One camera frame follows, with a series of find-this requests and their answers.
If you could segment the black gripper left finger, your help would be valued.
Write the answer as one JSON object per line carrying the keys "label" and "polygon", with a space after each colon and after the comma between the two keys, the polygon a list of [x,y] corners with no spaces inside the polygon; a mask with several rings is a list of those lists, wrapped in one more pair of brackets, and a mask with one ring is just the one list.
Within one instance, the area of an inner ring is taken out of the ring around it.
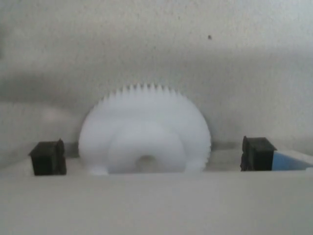
{"label": "black gripper left finger", "polygon": [[56,141],[31,142],[9,152],[7,175],[55,176],[66,175],[65,145]]}

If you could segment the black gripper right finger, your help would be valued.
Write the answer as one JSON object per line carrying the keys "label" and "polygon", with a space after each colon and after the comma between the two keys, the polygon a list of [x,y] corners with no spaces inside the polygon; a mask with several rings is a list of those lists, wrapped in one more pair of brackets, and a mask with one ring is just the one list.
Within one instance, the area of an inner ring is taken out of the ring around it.
{"label": "black gripper right finger", "polygon": [[244,136],[241,171],[312,170],[313,157],[294,150],[276,148],[267,138]]}

